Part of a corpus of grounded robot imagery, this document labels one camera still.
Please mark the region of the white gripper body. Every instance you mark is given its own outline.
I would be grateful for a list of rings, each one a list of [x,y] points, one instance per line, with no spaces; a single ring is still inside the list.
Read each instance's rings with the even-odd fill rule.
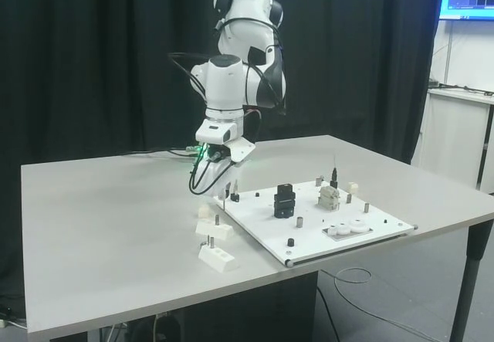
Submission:
[[[203,177],[203,195],[223,195],[236,179],[236,169],[231,161],[211,163]]]

